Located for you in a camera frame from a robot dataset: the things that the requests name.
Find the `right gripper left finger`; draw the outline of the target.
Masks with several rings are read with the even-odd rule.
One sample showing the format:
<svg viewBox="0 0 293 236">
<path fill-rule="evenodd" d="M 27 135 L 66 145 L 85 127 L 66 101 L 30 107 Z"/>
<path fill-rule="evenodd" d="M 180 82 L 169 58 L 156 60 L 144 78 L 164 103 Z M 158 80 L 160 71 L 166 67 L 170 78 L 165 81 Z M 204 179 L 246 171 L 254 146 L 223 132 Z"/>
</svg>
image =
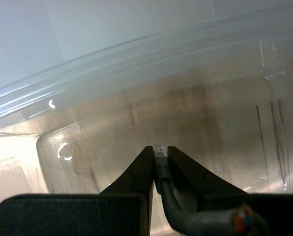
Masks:
<svg viewBox="0 0 293 236">
<path fill-rule="evenodd" d="M 147 236 L 154 152 L 145 147 L 99 194 L 22 194 L 0 203 L 0 236 Z"/>
</svg>

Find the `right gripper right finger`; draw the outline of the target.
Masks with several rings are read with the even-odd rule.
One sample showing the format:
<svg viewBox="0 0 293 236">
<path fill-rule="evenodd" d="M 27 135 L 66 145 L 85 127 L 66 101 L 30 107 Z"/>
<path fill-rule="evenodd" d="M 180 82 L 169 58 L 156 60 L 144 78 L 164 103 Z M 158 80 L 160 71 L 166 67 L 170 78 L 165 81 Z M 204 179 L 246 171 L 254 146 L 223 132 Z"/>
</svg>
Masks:
<svg viewBox="0 0 293 236">
<path fill-rule="evenodd" d="M 168 159 L 185 210 L 226 210 L 247 204 L 267 221 L 271 235 L 293 236 L 293 194 L 249 194 L 174 146 L 168 147 Z"/>
</svg>

